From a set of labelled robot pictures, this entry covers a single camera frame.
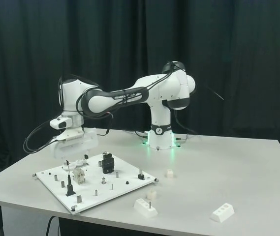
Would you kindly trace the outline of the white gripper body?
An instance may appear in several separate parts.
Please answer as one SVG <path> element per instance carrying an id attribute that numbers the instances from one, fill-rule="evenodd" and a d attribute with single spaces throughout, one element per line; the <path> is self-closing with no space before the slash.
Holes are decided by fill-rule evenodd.
<path id="1" fill-rule="evenodd" d="M 56 159 L 86 153 L 98 146 L 96 129 L 66 129 L 53 141 L 52 154 Z"/>

